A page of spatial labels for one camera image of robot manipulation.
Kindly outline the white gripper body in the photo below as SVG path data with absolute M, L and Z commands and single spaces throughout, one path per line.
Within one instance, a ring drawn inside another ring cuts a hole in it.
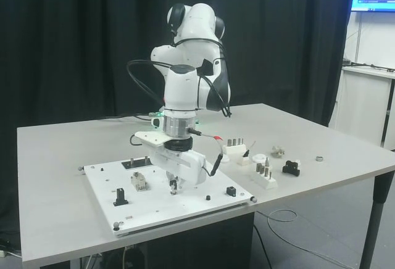
M 206 157 L 193 150 L 175 152 L 164 149 L 151 151 L 151 162 L 173 176 L 198 185 L 206 180 Z

